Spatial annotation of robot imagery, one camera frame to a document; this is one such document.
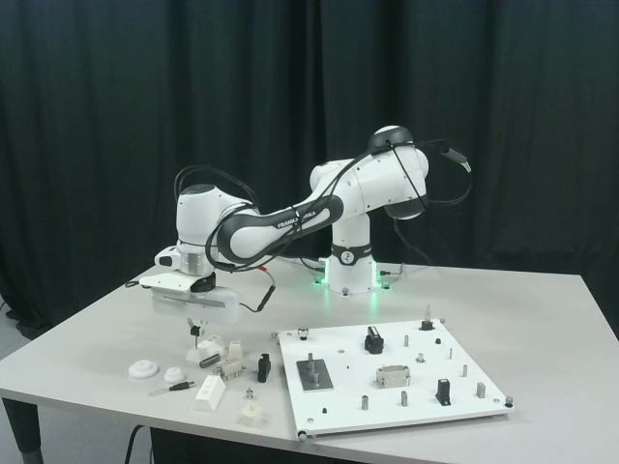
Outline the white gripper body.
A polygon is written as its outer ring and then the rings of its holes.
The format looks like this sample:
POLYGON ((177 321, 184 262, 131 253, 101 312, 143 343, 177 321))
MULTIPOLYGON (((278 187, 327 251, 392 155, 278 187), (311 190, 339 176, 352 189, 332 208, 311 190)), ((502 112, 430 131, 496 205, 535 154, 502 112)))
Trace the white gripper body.
POLYGON ((214 324, 234 324, 239 318, 239 295, 230 289, 216 287, 208 292, 174 293, 152 291, 154 310, 183 319, 214 324))

